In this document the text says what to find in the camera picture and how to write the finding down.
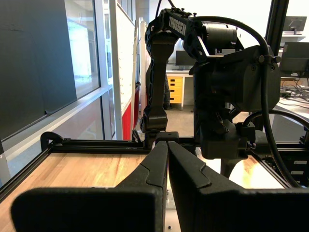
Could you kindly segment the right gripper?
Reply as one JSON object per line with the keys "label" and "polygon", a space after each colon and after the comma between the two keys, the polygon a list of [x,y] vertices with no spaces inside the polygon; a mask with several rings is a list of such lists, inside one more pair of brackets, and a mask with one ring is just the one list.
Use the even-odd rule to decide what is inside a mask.
{"label": "right gripper", "polygon": [[198,96],[194,106],[194,138],[206,159],[221,159],[221,175],[230,178],[242,159],[241,150],[255,148],[255,125],[233,123],[225,102],[209,96]]}

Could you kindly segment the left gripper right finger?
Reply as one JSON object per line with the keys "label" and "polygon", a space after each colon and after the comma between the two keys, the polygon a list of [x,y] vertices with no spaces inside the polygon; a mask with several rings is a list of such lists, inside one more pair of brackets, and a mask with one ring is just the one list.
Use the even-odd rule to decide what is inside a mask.
{"label": "left gripper right finger", "polygon": [[307,189],[245,189],[176,142],[169,142],[169,179],[183,232],[308,230]]}

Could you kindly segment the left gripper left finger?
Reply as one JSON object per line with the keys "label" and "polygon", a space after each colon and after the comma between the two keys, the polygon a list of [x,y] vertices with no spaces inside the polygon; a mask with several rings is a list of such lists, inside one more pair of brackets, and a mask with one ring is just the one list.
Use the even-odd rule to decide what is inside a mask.
{"label": "left gripper left finger", "polygon": [[18,232],[162,232],[168,145],[158,142],[114,188],[34,188],[11,206]]}

